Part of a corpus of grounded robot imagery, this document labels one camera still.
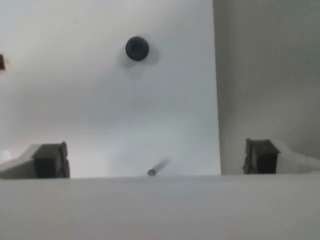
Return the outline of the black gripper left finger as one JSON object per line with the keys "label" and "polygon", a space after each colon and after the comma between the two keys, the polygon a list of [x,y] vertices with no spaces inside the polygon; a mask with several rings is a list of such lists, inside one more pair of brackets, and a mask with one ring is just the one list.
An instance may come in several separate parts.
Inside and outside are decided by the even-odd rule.
{"label": "black gripper left finger", "polygon": [[1,179],[69,179],[66,142],[30,145],[19,157],[0,164]]}

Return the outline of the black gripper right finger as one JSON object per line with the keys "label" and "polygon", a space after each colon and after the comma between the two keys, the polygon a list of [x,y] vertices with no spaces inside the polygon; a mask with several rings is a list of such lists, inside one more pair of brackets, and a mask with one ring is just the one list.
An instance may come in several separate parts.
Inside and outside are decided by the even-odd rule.
{"label": "black gripper right finger", "polygon": [[282,141],[246,139],[245,175],[310,174],[320,172],[320,160],[292,151]]}

